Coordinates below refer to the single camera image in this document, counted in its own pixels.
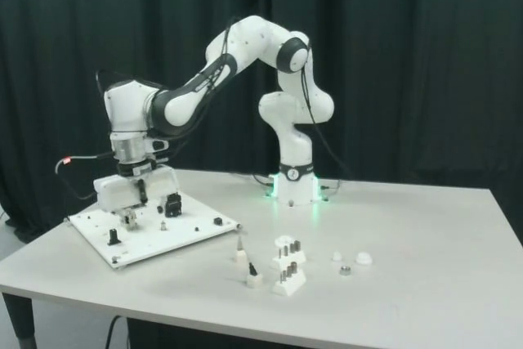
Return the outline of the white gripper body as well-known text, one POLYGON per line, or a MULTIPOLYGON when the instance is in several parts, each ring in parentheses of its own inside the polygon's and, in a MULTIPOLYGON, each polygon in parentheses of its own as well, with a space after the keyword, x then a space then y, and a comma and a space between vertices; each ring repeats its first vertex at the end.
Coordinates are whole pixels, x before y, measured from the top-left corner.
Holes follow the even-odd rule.
POLYGON ((93 181, 97 203, 105 212, 119 212, 147 205, 179 191, 173 168, 161 165, 137 177, 111 175, 93 181))

